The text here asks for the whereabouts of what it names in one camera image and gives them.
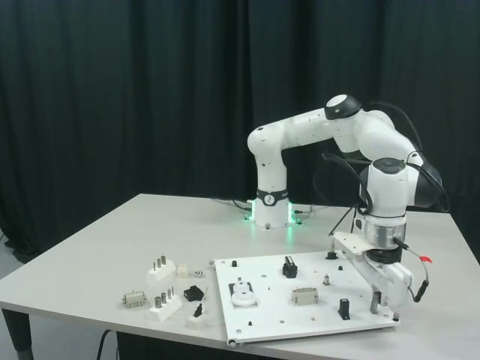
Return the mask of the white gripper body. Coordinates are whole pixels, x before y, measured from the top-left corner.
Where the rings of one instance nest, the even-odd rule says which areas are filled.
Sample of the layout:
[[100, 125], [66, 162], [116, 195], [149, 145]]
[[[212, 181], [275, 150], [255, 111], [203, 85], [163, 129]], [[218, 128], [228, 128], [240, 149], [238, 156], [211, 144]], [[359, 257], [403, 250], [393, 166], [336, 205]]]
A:
[[399, 307], [409, 301], [413, 274], [399, 262], [379, 264], [365, 256], [350, 262], [372, 289], [372, 307]]

